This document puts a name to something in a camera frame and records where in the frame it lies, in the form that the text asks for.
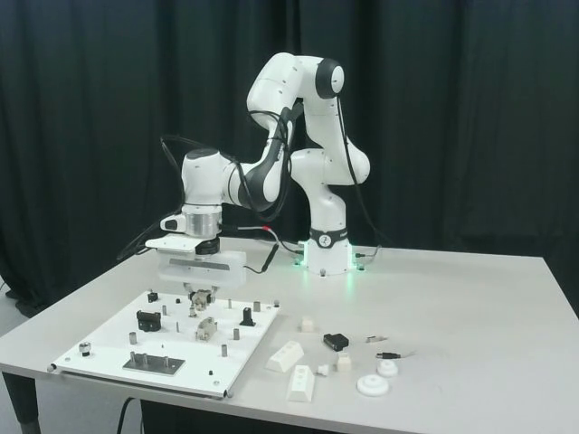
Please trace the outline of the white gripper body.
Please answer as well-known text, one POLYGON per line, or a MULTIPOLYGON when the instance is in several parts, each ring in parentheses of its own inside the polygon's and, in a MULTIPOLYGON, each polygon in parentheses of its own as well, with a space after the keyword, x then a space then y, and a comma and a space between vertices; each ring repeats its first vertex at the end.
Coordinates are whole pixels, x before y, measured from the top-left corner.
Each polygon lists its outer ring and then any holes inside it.
POLYGON ((163 280, 194 286, 241 286, 246 281, 247 255, 226 250, 213 255, 159 251, 158 275, 163 280))

